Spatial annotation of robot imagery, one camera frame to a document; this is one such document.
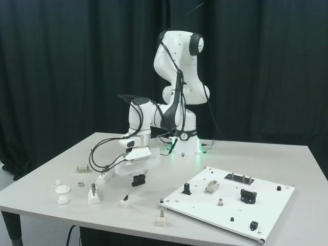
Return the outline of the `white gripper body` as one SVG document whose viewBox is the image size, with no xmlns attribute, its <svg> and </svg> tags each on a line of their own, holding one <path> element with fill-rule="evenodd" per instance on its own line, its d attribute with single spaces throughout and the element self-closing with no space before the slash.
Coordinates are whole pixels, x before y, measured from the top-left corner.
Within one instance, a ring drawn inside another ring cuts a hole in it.
<svg viewBox="0 0 328 246">
<path fill-rule="evenodd" d="M 118 176 L 145 174 L 160 165 L 160 148 L 132 148 L 124 161 L 115 167 Z"/>
</svg>

